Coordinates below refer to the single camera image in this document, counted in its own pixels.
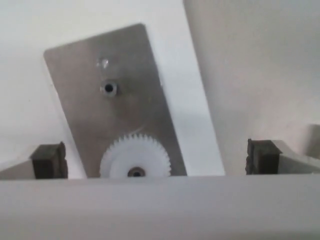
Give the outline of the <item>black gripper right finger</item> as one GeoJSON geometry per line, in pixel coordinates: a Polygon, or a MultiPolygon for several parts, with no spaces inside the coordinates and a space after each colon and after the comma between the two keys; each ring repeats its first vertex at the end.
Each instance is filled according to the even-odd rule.
{"type": "Polygon", "coordinates": [[[247,140],[247,175],[319,174],[320,160],[294,152],[282,140],[247,140]]]}

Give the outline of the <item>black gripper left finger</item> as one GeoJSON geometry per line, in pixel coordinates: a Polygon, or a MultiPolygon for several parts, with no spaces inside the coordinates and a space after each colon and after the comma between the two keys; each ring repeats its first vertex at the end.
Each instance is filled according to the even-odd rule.
{"type": "Polygon", "coordinates": [[[2,180],[67,179],[64,142],[31,145],[10,160],[0,162],[2,180]]]}

